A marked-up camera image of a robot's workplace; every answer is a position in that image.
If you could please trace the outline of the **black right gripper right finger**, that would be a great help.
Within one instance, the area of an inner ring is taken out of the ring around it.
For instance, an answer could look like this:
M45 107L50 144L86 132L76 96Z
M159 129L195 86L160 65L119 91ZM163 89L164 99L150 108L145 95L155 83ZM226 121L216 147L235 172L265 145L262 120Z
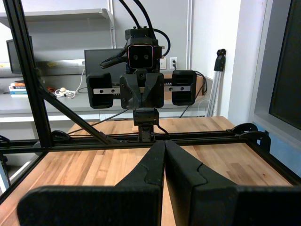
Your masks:
M173 141L166 179L178 226L298 226L299 186L239 186Z

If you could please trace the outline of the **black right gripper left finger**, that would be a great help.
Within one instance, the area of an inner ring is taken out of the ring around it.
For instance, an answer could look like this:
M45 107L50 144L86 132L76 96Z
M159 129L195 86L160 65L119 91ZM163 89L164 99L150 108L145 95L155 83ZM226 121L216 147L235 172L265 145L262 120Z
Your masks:
M157 141L115 186L42 186L17 205L22 226L159 226L165 143Z

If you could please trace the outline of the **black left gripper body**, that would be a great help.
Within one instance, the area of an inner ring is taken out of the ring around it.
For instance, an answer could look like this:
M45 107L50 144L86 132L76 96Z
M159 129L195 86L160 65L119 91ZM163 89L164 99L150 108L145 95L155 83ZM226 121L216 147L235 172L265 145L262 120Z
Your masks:
M150 72L145 69L138 69L134 73L137 75L140 91L143 95L146 74ZM196 98L196 83L197 75L193 70L175 70L171 78L164 77L164 97L165 94L170 93L173 105L192 105ZM89 75L87 77L87 90L90 106L94 109L110 108L115 99L120 100L120 82L113 85L110 73Z

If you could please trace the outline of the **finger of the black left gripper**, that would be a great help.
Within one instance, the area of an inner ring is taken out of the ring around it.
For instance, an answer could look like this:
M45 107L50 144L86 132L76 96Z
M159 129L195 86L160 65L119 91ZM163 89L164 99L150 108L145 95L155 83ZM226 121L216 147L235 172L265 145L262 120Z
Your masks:
M164 104L164 75L147 73L143 90L143 107L161 108Z
M135 73L123 74L120 77L120 100L123 109L142 108L142 94Z

